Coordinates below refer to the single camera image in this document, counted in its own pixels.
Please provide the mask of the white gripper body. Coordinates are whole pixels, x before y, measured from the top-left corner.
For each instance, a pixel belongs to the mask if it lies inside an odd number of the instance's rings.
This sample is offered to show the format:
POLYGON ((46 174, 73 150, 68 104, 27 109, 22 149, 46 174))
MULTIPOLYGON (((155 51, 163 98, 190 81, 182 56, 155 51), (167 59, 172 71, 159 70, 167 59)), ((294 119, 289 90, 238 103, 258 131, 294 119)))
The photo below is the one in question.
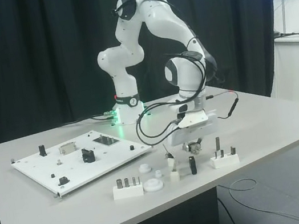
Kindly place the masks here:
POLYGON ((208 112, 201 111, 196 113, 186 114, 180 122, 175 123, 169 132, 177 130, 169 135, 170 146, 184 144, 206 135, 215 133, 218 127, 218 117, 216 110, 208 112))

